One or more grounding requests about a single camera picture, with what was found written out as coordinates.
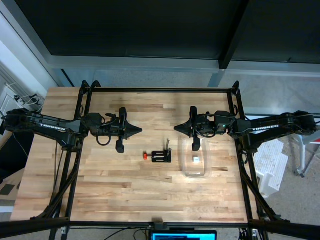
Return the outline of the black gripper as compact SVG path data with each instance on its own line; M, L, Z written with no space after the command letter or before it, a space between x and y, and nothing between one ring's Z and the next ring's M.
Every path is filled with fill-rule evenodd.
M213 117L213 114L206 112L205 114L198 114L198 109L195 106L190 107L190 122L179 124L174 127L174 130L190 136L189 127L191 127L191 137L193 138L192 151L197 152L201 147L201 140L199 137L203 138L213 138L215 136L214 123L208 120L208 117Z
M125 146L123 140L125 137L126 124L127 124L127 110L125 107L119 109L119 115L107 113L107 117L110 117L110 121L103 126L104 133L109 137L118 137L115 144L115 149L118 153L124 153ZM142 132L142 128L134 126L130 123L127 124L127 128L130 130L128 137L132 137Z

